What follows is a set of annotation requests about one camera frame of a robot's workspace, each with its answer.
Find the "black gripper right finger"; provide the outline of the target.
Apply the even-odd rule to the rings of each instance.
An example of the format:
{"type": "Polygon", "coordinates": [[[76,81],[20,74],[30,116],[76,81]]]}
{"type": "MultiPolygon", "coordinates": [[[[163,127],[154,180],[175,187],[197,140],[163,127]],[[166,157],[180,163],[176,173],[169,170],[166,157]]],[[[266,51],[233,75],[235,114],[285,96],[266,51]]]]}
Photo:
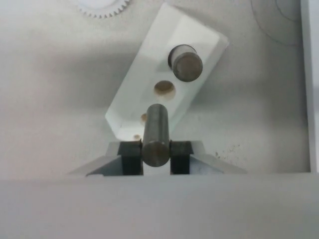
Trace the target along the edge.
{"type": "Polygon", "coordinates": [[[206,153],[202,141],[170,142],[171,174],[246,174],[247,171],[206,153]]]}

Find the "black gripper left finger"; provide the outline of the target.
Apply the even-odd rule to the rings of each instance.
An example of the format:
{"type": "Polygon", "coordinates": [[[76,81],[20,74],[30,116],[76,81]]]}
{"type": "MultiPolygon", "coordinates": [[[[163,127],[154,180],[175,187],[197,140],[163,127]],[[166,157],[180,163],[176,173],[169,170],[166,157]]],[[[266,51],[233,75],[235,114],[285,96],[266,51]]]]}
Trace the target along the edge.
{"type": "Polygon", "coordinates": [[[106,154],[69,174],[72,176],[134,176],[143,175],[141,141],[118,141],[108,145],[106,154]]]}

